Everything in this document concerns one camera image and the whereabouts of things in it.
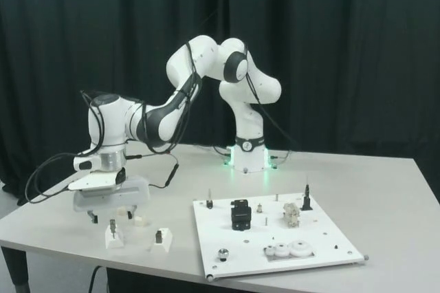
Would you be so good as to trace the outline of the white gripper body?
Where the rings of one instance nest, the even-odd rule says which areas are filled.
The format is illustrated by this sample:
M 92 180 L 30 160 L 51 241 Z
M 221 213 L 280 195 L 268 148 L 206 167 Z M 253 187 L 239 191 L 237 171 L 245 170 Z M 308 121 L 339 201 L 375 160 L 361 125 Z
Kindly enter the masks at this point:
M 149 199 L 149 181 L 134 175 L 116 188 L 76 191 L 73 197 L 73 209 L 81 213 L 119 207 L 137 208 L 146 204 Z

